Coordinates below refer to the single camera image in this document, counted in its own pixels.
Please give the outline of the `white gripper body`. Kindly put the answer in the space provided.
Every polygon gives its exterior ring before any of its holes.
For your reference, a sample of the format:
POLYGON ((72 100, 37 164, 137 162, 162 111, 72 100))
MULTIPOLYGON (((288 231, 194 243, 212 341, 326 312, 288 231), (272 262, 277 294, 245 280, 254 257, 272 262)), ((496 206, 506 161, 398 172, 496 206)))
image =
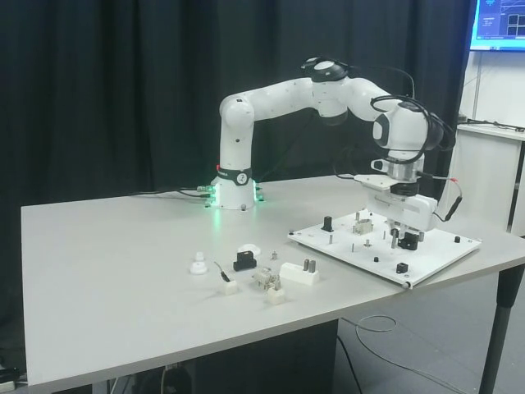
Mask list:
POLYGON ((424 195, 407 197, 368 192, 367 209, 387 220, 419 231, 430 231, 435 226, 433 213, 436 211, 436 200, 424 195))

